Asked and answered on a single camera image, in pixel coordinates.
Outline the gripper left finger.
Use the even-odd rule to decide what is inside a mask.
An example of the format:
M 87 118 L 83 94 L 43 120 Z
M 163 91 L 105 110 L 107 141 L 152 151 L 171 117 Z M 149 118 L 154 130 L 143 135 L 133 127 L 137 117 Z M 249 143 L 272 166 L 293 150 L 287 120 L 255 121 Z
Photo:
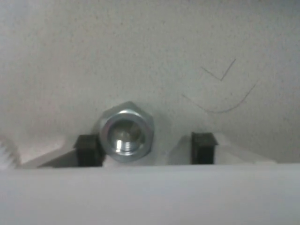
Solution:
M 101 167 L 104 153 L 96 135 L 80 135 L 62 146 L 21 164 L 21 168 Z

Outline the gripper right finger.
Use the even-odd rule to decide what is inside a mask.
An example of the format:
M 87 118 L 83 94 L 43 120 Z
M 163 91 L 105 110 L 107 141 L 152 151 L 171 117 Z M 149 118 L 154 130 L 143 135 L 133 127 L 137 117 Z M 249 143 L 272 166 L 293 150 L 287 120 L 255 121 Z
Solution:
M 169 152 L 169 165 L 274 165 L 277 161 L 231 142 L 222 133 L 196 133 L 180 138 Z

